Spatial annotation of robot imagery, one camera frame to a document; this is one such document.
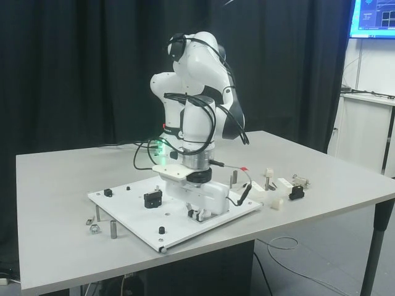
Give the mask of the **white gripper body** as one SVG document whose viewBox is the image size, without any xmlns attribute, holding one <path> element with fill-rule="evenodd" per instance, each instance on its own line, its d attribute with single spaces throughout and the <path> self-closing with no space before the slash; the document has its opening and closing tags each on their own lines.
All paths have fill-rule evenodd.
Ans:
<svg viewBox="0 0 395 296">
<path fill-rule="evenodd" d="M 223 214 L 229 210 L 229 188 L 221 183 L 209 181 L 207 183 L 191 182 L 165 182 L 166 194 L 196 206 L 200 209 L 210 211 L 212 214 Z"/>
</svg>

